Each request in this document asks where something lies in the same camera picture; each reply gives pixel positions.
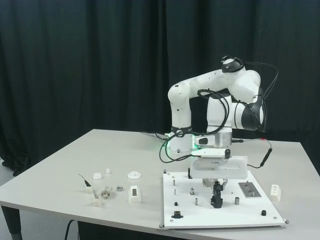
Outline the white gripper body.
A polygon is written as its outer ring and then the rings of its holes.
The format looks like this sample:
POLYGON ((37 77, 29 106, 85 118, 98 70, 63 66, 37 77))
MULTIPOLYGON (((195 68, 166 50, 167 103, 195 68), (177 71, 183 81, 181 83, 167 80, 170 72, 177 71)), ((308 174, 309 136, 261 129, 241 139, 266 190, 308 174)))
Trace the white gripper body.
POLYGON ((246 179, 248 157, 232 156, 227 160, 196 157, 190 166, 193 179, 246 179))

